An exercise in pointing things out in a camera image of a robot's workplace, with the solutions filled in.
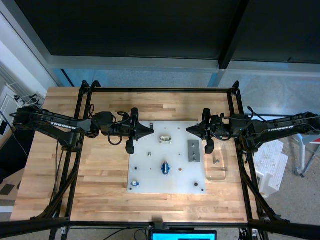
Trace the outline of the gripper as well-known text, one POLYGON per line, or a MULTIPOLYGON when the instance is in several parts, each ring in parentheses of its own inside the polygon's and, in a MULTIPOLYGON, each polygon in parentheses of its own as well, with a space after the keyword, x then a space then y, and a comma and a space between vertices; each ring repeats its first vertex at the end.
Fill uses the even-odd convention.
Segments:
POLYGON ((203 139, 206 140, 206 146, 204 148, 205 153, 212 154, 215 149, 215 145, 211 135, 212 124, 211 124, 211 111, 209 108, 204 108, 202 113, 202 120, 203 122, 200 122, 195 124, 194 126, 188 127, 186 131, 202 140, 203 139))
POLYGON ((139 122, 139 129, 137 131, 137 124, 139 119, 138 108, 131 109, 130 117, 128 120, 128 140, 126 141, 125 150, 129 155, 133 155, 135 151, 134 140, 139 140, 154 133, 154 124, 148 121, 139 122))

